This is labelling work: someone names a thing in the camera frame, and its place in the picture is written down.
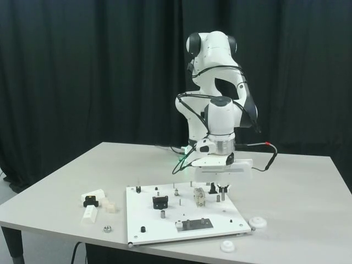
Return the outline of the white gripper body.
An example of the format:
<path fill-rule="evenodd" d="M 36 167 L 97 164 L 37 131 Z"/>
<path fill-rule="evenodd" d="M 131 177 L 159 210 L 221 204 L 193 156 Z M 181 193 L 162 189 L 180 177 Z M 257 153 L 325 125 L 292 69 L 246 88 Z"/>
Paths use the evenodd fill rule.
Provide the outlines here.
<path fill-rule="evenodd" d="M 197 182 L 234 183 L 236 179 L 250 179 L 252 165 L 252 159 L 236 159 L 226 165 L 224 160 L 202 158 L 194 162 L 194 179 Z"/>

